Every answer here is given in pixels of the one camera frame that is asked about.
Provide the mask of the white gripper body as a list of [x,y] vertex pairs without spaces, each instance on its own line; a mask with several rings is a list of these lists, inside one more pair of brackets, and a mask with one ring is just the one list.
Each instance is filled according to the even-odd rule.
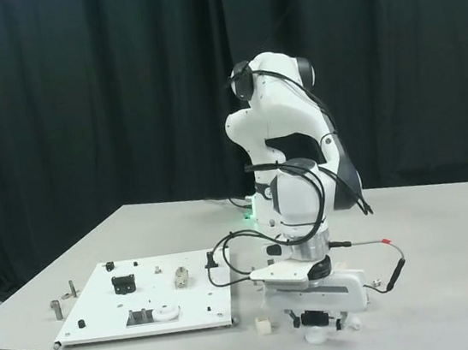
[[274,311],[361,312],[367,306],[363,270],[333,271],[326,278],[313,282],[306,289],[279,290],[267,287],[265,304]]

